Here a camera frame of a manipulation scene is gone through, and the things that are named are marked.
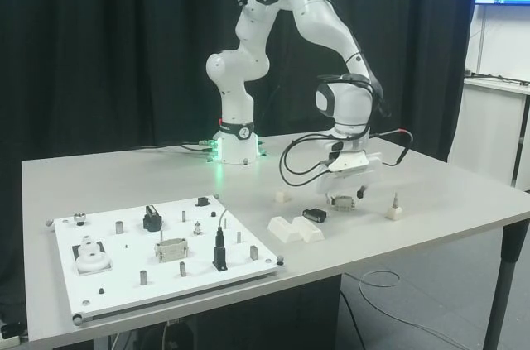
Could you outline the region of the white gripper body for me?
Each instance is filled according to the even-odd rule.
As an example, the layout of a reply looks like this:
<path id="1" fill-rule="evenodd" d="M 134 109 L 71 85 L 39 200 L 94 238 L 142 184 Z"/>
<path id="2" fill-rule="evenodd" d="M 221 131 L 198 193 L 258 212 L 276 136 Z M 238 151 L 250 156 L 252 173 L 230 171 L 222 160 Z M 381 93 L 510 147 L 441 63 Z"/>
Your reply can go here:
<path id="1" fill-rule="evenodd" d="M 381 153 L 340 153 L 327 167 L 328 173 L 316 180 L 317 194 L 357 189 L 381 179 Z"/>

